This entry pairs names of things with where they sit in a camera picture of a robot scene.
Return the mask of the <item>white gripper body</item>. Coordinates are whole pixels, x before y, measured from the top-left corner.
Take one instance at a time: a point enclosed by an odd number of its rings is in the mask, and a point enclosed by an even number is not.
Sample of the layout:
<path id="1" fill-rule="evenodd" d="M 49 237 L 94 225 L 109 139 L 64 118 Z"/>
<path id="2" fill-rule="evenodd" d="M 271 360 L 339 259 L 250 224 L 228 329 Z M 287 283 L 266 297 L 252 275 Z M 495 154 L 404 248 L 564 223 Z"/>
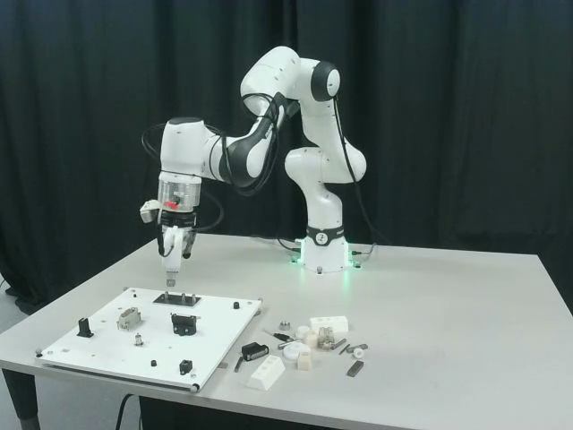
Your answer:
<path id="1" fill-rule="evenodd" d="M 196 232 L 191 228 L 163 227 L 162 265 L 165 271 L 179 272 L 183 253 L 192 252 Z"/>

